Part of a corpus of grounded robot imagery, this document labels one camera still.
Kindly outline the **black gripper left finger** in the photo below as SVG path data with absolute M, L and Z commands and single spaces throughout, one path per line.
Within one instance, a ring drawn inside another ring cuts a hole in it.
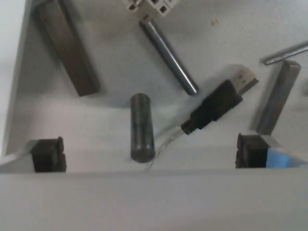
M 1 173 L 66 172 L 64 140 L 30 140 L 18 151 L 0 159 Z

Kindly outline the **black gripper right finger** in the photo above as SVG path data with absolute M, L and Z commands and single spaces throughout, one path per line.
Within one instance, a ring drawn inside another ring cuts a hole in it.
M 290 155 L 269 135 L 238 135 L 236 168 L 296 168 L 307 165 L 307 161 Z

